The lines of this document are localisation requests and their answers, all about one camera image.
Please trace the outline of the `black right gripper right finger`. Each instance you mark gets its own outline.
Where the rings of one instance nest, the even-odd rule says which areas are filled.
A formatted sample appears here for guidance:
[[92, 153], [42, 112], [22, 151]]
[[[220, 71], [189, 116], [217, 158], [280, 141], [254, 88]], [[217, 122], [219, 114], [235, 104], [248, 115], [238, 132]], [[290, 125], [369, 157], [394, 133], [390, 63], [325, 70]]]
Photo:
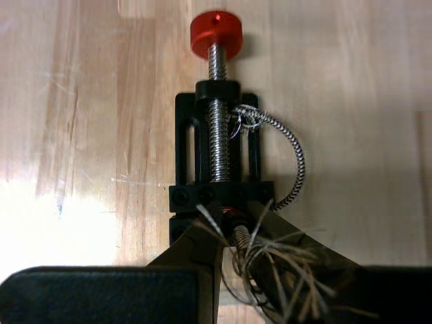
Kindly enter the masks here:
[[247, 204], [247, 273], [276, 323], [430, 323], [431, 268], [360, 266], [259, 202]]

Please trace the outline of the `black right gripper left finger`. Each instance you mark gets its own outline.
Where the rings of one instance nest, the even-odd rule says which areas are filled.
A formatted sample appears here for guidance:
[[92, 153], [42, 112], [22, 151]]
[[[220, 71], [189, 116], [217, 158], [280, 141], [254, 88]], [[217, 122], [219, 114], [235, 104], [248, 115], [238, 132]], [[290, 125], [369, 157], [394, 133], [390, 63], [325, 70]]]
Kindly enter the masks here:
[[216, 323], [218, 202], [145, 267], [32, 267], [1, 284], [2, 323]]

